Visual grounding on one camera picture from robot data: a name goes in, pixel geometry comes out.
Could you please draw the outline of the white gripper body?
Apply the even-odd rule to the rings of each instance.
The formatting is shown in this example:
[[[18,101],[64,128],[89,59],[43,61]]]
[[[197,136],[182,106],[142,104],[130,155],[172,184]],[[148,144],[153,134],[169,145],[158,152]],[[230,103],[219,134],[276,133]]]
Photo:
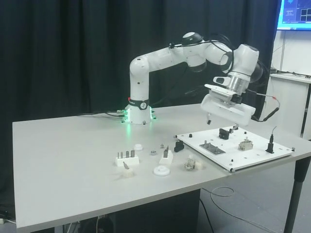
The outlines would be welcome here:
[[[251,120],[251,116],[255,113],[255,108],[246,104],[235,104],[228,107],[222,103],[212,99],[207,94],[201,102],[201,109],[206,113],[211,113],[211,117],[220,117],[229,120],[235,124],[247,126]]]

